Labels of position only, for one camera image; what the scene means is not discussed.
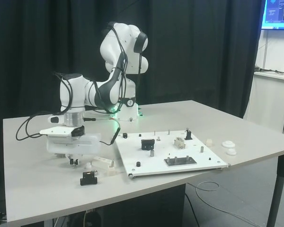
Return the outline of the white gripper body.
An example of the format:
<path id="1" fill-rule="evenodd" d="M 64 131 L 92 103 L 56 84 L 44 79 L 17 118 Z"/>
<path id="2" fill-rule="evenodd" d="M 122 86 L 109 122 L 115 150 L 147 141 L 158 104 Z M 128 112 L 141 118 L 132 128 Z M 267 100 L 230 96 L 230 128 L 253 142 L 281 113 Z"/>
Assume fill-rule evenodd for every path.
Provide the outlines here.
<path id="1" fill-rule="evenodd" d="M 100 151 L 100 133 L 86 133 L 82 136 L 47 136 L 49 153 L 68 155 L 91 155 Z"/>

